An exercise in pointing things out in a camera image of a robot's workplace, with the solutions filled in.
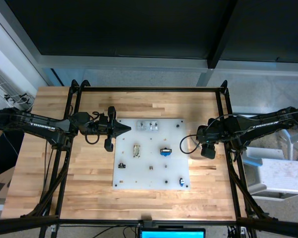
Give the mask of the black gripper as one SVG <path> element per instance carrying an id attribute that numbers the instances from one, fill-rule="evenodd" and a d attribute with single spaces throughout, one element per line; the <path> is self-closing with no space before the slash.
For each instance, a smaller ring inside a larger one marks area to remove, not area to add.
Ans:
<path id="1" fill-rule="evenodd" d="M 207 132 L 207 126 L 201 125 L 198 127 L 198 141 L 202 145 L 201 156 L 208 159 L 214 159 L 216 154 L 216 134 Z"/>
<path id="2" fill-rule="evenodd" d="M 107 116 L 102 113 L 99 117 L 99 135 L 106 135 L 107 138 L 104 141 L 104 148 L 107 152 L 113 151 L 112 138 L 114 137 L 114 122 L 116 122 L 116 128 L 120 129 L 116 133 L 116 136 L 120 136 L 126 132 L 131 131 L 131 127 L 116 121 L 116 110 L 114 106 L 108 108 Z"/>

